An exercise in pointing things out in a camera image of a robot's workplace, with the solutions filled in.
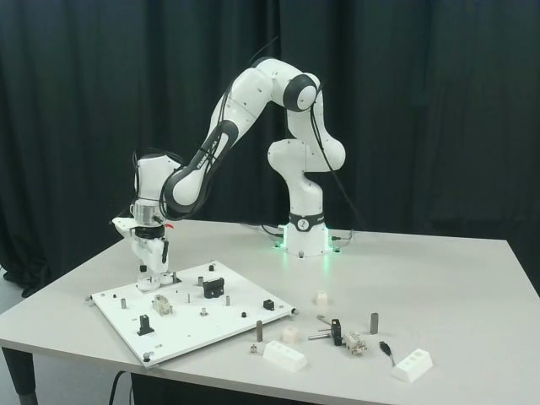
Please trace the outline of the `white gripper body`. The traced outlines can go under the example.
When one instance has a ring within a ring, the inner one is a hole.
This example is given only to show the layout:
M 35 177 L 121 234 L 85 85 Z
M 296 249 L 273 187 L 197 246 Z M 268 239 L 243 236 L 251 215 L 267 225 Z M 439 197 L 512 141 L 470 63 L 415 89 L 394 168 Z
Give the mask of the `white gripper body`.
M 169 271 L 169 241 L 166 238 L 134 237 L 132 251 L 149 271 L 157 274 Z

